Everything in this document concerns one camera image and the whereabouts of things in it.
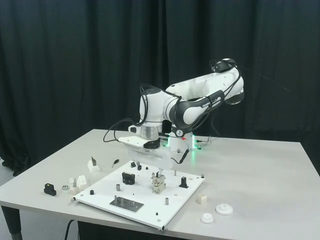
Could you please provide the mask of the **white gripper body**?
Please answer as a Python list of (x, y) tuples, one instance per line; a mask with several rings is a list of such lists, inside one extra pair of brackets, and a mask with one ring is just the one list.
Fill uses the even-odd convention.
[(144, 148), (129, 148), (127, 153), (130, 160), (140, 164), (154, 166), (159, 169), (171, 169), (173, 167), (171, 151), (167, 148), (161, 147), (148, 151)]

